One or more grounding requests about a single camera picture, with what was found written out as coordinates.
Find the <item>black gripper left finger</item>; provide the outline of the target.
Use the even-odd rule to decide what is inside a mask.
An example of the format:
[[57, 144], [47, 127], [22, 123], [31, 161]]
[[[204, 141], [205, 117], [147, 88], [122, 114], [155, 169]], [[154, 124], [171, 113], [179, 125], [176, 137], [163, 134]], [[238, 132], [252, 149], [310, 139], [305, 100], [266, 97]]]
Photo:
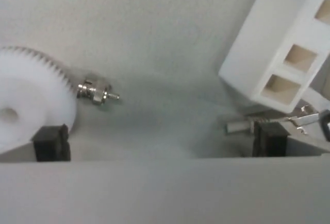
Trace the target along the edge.
[[43, 126], [29, 141], [1, 151], [2, 162], [70, 162], [67, 125]]

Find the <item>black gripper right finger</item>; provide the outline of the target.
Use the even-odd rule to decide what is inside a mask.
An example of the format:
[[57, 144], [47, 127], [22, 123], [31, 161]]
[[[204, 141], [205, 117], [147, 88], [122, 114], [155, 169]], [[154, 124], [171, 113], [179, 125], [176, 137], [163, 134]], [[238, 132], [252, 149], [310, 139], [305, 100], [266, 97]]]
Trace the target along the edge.
[[289, 122], [253, 124], [253, 157], [317, 157], [329, 155], [329, 142], [308, 135]]

